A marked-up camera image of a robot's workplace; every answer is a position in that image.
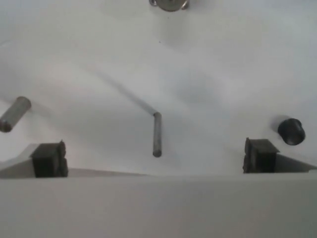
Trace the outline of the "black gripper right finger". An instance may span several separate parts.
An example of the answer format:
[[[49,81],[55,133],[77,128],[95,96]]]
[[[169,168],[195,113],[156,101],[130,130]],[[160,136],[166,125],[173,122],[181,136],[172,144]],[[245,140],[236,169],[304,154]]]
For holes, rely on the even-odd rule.
[[[317,167],[280,154],[268,139],[245,141],[244,173],[307,173]]]

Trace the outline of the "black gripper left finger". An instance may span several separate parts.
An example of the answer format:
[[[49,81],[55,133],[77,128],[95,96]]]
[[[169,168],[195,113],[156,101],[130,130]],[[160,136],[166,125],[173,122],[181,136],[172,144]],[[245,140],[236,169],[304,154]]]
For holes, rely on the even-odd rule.
[[[17,157],[0,163],[1,178],[66,178],[63,141],[28,145]]]

